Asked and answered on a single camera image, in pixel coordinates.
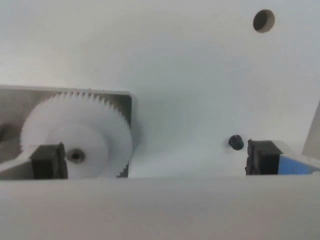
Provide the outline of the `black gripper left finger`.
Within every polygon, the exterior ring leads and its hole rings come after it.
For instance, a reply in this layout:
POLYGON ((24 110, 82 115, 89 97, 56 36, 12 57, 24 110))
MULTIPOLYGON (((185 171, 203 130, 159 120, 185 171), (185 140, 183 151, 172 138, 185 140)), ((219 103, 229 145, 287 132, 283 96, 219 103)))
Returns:
POLYGON ((0 164, 1 180, 66 180, 68 167, 63 143, 31 145, 15 159, 0 164))

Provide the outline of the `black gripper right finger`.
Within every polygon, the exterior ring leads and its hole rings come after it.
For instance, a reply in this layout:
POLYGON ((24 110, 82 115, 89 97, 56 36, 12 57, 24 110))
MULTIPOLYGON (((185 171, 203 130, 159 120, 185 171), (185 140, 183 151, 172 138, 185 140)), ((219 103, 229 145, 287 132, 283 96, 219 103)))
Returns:
POLYGON ((246 175, 311 175, 320 161, 295 152, 284 141, 248 140, 246 175))

